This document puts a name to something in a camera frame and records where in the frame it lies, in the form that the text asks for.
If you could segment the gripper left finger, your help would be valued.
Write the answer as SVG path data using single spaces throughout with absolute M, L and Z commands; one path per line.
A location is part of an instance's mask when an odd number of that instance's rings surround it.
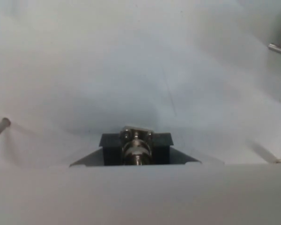
M 102 134 L 99 149 L 84 156 L 70 165 L 72 166 L 118 166 L 122 165 L 121 141 L 119 134 Z

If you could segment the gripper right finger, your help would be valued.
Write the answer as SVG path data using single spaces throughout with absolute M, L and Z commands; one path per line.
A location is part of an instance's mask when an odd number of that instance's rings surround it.
M 155 165 L 185 165 L 187 163 L 202 163 L 175 149 L 171 133 L 153 133 L 152 159 Z

